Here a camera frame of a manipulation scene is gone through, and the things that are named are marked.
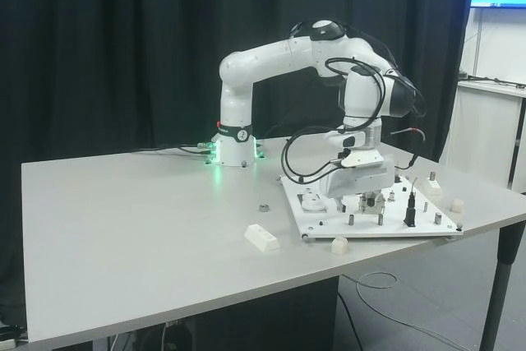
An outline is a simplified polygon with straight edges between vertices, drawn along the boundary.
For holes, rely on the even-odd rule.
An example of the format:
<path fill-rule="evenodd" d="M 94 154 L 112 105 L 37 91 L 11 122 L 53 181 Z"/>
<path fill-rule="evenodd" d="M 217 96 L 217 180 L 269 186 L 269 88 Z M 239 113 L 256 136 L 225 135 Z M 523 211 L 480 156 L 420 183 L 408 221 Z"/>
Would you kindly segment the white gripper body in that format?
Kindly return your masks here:
<path fill-rule="evenodd" d="M 374 192 L 395 183 L 395 160 L 387 155 L 381 164 L 336 169 L 320 181 L 320 192 L 327 198 L 336 198 Z"/>

